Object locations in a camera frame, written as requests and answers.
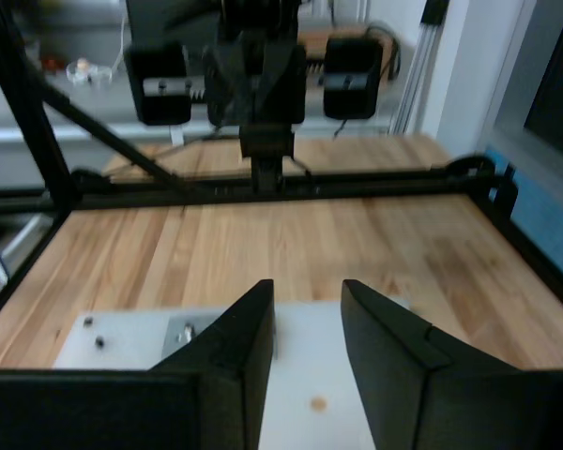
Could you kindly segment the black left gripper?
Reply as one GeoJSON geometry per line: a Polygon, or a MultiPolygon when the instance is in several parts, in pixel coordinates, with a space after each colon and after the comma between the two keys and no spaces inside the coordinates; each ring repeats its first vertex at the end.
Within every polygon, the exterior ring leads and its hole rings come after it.
{"type": "Polygon", "coordinates": [[[305,118],[310,86],[323,90],[325,117],[366,120],[376,110],[383,48],[367,37],[328,40],[322,68],[310,69],[305,47],[292,40],[222,43],[197,54],[179,42],[130,46],[125,53],[136,112],[149,125],[183,125],[203,104],[214,126],[293,126],[305,118]]]}

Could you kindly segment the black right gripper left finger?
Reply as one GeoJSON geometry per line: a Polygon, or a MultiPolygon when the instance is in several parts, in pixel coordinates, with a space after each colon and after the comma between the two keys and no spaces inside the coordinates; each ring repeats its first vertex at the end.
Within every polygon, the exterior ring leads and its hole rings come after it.
{"type": "Polygon", "coordinates": [[[152,368],[0,369],[0,449],[254,449],[273,348],[263,279],[152,368]]]}

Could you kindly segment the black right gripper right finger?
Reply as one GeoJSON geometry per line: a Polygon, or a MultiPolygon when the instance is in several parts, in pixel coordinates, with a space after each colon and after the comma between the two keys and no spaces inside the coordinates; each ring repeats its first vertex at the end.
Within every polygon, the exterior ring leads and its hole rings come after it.
{"type": "Polygon", "coordinates": [[[341,314],[376,448],[563,449],[563,369],[511,366],[355,279],[341,314]]]}

